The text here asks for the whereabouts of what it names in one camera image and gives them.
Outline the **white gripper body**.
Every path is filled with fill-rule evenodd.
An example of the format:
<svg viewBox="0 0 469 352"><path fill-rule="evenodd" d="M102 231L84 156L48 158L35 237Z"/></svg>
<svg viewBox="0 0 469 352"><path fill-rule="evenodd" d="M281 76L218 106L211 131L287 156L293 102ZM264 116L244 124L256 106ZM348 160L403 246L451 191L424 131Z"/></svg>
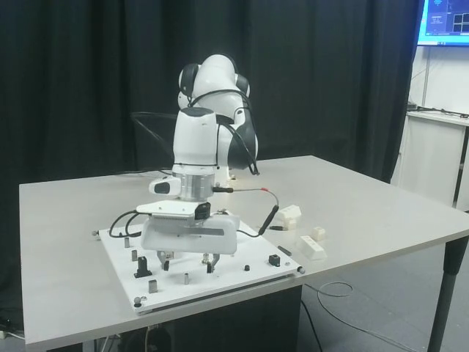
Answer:
<svg viewBox="0 0 469 352"><path fill-rule="evenodd" d="M233 254L237 251L240 219L213 214L204 221L185 224L152 217L144 222L141 247L163 252Z"/></svg>

